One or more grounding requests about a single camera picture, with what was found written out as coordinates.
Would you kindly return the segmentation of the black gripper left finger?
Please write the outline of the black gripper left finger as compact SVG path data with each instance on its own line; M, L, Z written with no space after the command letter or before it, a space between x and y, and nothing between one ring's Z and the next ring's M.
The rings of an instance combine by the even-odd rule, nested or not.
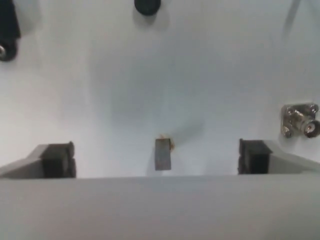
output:
M39 144L25 158L0 168L1 179L64 179L77 177L73 142Z

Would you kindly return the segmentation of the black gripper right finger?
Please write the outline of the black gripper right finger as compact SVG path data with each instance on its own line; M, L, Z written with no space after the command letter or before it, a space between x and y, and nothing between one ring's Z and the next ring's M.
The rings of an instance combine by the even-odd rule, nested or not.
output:
M319 174L316 161L287 153L271 140L239 140L239 175Z

